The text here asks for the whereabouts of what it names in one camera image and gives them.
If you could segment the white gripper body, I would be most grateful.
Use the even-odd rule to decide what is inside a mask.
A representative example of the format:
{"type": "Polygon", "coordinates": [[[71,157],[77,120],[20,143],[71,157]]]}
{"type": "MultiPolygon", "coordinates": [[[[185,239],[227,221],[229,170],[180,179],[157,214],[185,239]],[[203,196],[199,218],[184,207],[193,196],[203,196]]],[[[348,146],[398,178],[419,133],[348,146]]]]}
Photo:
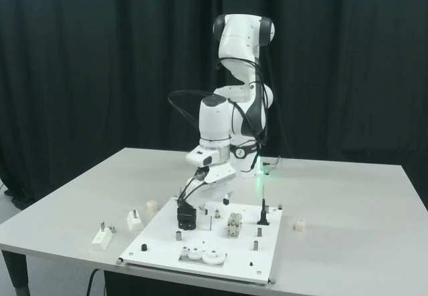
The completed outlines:
{"type": "Polygon", "coordinates": [[[198,208],[201,204],[206,204],[211,201],[222,200],[226,194],[233,192],[233,182],[235,178],[229,177],[220,182],[213,182],[211,184],[203,184],[202,180],[190,178],[189,179],[189,204],[198,208]]]}

